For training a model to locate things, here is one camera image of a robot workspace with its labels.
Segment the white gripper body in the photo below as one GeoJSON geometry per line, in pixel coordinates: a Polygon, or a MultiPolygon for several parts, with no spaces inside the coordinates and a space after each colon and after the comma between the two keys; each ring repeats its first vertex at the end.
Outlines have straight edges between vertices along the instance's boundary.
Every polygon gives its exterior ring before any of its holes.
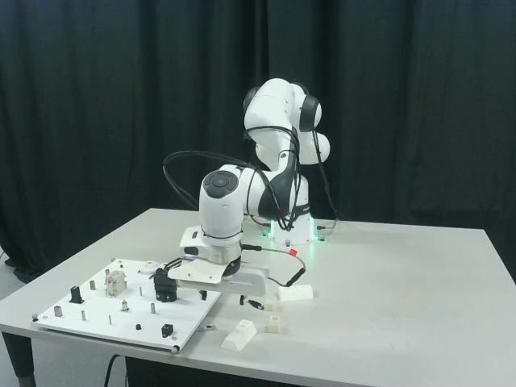
{"type": "Polygon", "coordinates": [[[264,297],[267,293],[267,267],[242,267],[231,277],[223,278],[218,284],[194,281],[178,281],[183,288],[230,293],[247,297],[264,297]]]}

